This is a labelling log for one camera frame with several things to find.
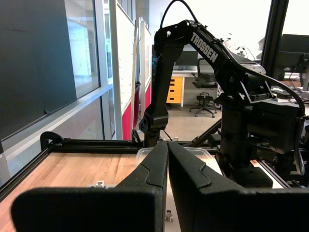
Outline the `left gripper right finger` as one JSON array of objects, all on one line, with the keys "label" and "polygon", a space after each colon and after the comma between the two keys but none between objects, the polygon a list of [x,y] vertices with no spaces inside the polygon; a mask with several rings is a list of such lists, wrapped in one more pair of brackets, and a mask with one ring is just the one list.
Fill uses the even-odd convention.
[{"label": "left gripper right finger", "polygon": [[169,179],[183,232],[306,232],[304,188],[244,188],[175,142],[169,143]]}]

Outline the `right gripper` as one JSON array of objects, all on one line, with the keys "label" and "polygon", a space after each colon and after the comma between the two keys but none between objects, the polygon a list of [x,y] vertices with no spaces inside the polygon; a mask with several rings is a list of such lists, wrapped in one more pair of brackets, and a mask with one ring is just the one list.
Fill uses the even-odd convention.
[{"label": "right gripper", "polygon": [[217,145],[215,158],[225,177],[236,182],[244,188],[272,188],[272,179],[259,167],[254,167],[250,162],[233,163],[221,152]]}]

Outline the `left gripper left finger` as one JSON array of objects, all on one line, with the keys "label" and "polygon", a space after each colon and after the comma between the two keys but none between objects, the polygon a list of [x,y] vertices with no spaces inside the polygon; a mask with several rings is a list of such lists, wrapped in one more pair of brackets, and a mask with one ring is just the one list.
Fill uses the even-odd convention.
[{"label": "left gripper left finger", "polygon": [[168,145],[159,142],[114,188],[34,188],[11,206],[18,232],[162,232]]}]

